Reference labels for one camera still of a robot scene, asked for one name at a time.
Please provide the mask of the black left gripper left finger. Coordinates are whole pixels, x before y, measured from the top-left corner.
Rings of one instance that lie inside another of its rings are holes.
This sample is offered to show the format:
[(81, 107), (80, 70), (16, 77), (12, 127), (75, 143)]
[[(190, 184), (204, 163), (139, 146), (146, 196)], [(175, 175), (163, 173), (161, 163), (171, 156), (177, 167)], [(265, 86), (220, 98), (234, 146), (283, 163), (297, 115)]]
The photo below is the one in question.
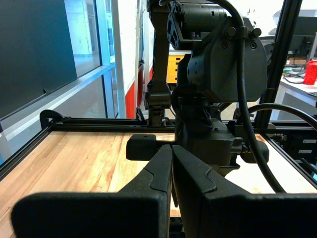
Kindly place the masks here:
[(172, 149), (162, 146), (120, 191), (42, 192), (11, 212), (18, 238), (166, 238), (169, 235)]

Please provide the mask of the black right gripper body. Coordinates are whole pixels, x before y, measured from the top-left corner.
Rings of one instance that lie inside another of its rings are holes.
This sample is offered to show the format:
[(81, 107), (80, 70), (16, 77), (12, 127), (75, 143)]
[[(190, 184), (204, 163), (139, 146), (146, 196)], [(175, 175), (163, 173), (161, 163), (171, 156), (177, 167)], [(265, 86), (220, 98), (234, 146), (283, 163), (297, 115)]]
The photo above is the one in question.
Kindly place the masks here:
[(224, 123), (219, 110), (202, 110), (190, 114), (188, 109), (177, 110), (175, 144), (180, 145), (217, 173), (226, 176), (240, 166), (240, 156), (246, 163), (258, 164), (264, 176), (269, 176), (269, 151), (255, 138), (255, 132), (245, 109), (237, 120)]

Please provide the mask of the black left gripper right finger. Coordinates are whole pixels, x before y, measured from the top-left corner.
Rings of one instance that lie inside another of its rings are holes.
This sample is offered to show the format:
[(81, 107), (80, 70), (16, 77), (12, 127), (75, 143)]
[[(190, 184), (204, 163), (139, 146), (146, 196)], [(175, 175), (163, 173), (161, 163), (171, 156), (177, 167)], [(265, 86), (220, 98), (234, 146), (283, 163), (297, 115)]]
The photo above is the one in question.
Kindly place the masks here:
[(174, 145), (173, 182), (188, 238), (314, 238), (317, 196), (251, 194)]

